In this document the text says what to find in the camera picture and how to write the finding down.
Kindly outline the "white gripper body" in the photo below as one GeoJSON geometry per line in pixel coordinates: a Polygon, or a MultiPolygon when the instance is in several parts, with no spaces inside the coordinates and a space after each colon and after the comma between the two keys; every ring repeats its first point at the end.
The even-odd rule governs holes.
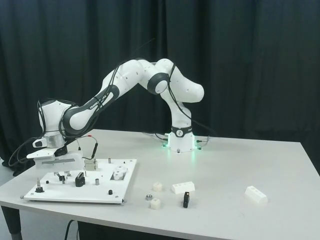
{"type": "Polygon", "coordinates": [[[37,170],[47,173],[68,172],[83,169],[83,153],[68,152],[67,154],[50,157],[34,158],[37,170]]]}

